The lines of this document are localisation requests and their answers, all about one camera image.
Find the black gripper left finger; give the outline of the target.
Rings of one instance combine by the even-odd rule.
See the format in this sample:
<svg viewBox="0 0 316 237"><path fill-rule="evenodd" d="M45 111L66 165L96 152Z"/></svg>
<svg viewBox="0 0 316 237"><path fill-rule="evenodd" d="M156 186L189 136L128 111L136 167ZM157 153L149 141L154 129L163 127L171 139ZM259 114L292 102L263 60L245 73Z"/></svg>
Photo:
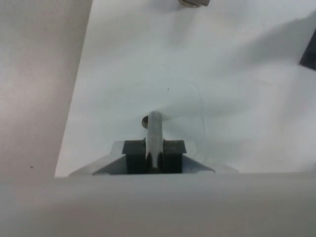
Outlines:
<svg viewBox="0 0 316 237"><path fill-rule="evenodd" d="M146 142L141 140L115 141L108 155L96 161L93 175L144 174Z"/></svg>

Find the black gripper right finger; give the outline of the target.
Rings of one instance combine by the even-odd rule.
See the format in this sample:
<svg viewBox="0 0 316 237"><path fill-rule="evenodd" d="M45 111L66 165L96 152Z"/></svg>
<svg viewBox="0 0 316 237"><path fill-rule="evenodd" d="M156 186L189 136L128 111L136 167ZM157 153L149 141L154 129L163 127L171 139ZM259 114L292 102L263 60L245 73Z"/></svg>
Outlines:
<svg viewBox="0 0 316 237"><path fill-rule="evenodd" d="M215 173L215 170L197 160L194 142L185 140L163 141L162 172L165 174Z"/></svg>

